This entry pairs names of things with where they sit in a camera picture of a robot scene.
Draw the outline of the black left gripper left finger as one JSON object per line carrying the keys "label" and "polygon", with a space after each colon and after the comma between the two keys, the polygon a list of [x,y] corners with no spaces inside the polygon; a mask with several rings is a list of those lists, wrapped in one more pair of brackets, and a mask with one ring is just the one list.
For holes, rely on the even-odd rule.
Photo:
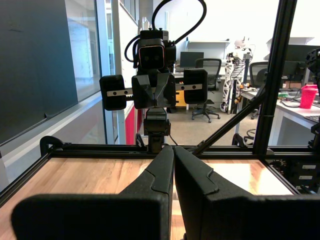
{"label": "black left gripper left finger", "polygon": [[11,213],[18,240],[168,240],[174,151],[165,146],[118,194],[38,194]]}

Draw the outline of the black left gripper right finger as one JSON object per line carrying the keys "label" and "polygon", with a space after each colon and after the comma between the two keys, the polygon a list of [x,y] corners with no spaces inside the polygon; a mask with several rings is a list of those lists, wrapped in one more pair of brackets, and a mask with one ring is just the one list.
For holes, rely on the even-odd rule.
{"label": "black left gripper right finger", "polygon": [[317,240],[320,197],[254,195],[177,146],[175,186],[188,240]]}

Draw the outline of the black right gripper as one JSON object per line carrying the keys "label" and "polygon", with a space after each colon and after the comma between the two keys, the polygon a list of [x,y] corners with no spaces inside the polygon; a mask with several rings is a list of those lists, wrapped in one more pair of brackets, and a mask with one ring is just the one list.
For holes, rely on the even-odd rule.
{"label": "black right gripper", "polygon": [[136,109],[171,108],[176,105],[177,91],[185,91],[187,104],[202,104],[208,99],[208,72],[203,68],[187,69],[178,78],[171,72],[159,71],[135,75],[129,88],[122,75],[104,76],[99,84],[107,111],[123,110],[128,101],[133,101]]}

